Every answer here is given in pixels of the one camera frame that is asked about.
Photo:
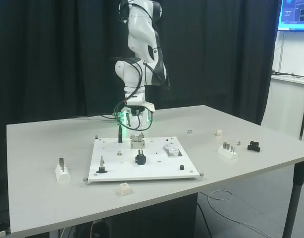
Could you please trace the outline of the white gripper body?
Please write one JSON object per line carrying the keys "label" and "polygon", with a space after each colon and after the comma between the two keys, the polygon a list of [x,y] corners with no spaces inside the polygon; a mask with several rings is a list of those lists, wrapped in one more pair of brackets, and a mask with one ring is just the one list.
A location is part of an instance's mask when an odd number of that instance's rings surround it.
{"label": "white gripper body", "polygon": [[129,113],[129,127],[134,130],[148,130],[152,126],[152,112],[144,110],[139,115]]}

